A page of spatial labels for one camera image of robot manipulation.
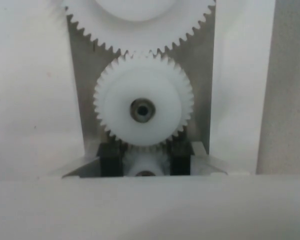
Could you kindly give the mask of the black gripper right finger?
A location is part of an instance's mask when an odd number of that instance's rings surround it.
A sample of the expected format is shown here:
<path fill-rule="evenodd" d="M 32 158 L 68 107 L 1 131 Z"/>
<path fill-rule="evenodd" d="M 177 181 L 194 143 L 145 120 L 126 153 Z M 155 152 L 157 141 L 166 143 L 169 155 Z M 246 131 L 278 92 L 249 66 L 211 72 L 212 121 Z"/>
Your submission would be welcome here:
<path fill-rule="evenodd" d="M 228 175 L 224 162 L 211 157 L 201 141 L 174 140 L 167 151 L 171 176 Z"/>

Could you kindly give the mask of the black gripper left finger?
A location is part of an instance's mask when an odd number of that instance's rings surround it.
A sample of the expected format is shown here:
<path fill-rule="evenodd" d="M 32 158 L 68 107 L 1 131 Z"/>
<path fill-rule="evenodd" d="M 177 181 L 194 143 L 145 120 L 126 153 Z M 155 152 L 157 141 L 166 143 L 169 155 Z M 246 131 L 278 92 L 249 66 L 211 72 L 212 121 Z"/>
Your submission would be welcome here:
<path fill-rule="evenodd" d="M 63 178 L 115 178 L 124 176 L 123 158 L 128 145 L 119 142 L 102 142 L 91 159 L 75 162 L 62 174 Z"/>

